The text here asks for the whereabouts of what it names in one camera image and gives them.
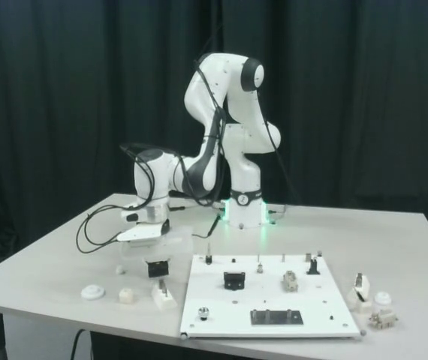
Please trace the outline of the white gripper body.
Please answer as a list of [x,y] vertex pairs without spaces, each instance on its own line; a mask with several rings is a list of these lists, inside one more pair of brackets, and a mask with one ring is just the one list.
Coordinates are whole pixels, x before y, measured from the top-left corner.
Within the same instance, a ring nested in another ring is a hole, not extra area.
[[172,229],[159,238],[122,242],[124,260],[146,263],[169,261],[179,254],[193,254],[192,229]]

